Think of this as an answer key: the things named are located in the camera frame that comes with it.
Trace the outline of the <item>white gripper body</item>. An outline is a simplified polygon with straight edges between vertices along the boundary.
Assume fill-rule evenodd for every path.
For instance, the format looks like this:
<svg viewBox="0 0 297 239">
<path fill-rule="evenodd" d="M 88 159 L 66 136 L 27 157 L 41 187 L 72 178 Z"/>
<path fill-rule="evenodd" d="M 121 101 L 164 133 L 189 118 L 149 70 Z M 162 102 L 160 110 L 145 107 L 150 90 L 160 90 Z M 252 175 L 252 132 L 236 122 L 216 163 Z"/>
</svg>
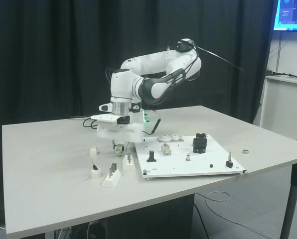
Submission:
<svg viewBox="0 0 297 239">
<path fill-rule="evenodd" d="M 124 142 L 142 142 L 142 124 L 107 124 L 98 123 L 97 135 L 100 138 L 106 138 Z"/>
</svg>

